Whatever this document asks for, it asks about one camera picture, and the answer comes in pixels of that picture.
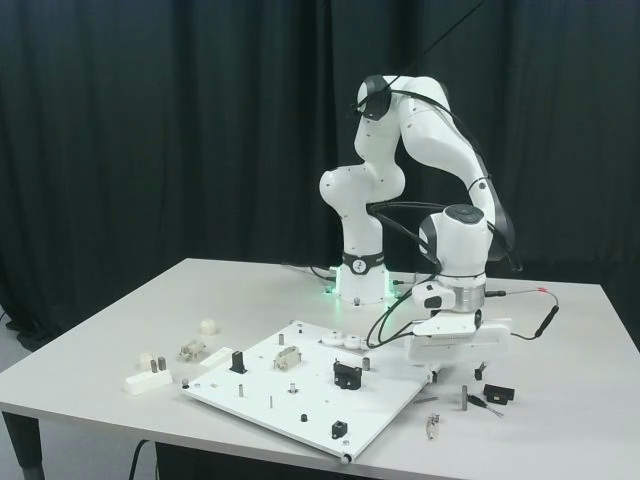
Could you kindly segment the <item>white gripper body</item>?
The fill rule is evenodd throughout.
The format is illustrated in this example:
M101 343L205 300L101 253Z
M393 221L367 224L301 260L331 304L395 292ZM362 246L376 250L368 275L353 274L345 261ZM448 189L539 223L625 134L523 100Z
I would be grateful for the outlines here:
M407 339L409 363L481 363L507 354L510 326L485 322L479 328L470 322L429 320L416 324Z

